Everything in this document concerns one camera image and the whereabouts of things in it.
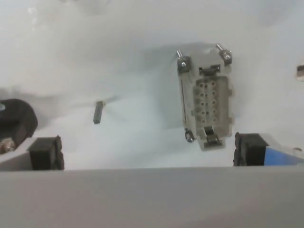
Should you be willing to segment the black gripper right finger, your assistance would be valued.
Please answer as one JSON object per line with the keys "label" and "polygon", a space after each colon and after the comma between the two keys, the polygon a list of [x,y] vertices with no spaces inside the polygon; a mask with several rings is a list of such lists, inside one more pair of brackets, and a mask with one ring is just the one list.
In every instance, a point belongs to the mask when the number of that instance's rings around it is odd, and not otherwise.
{"label": "black gripper right finger", "polygon": [[294,166],[304,164],[304,151],[276,141],[268,133],[235,134],[234,166]]}

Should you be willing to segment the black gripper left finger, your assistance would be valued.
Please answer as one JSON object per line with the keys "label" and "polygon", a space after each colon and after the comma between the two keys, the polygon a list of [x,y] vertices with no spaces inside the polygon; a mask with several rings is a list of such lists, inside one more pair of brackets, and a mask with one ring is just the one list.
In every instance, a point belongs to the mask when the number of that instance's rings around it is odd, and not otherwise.
{"label": "black gripper left finger", "polygon": [[27,138],[19,146],[6,139],[0,144],[2,171],[53,171],[64,170],[62,141],[56,137]]}

